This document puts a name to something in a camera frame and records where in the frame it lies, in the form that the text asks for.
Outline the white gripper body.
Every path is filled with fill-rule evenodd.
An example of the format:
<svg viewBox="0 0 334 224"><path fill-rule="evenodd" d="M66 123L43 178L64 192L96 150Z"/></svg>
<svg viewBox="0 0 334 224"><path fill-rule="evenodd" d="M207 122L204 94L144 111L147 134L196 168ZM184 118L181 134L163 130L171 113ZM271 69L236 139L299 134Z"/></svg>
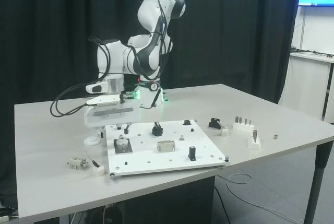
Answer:
<svg viewBox="0 0 334 224"><path fill-rule="evenodd" d="M96 107L90 106L84 112L84 123L87 127L125 124L137 122L138 120L138 107L113 108L98 111Z"/></svg>

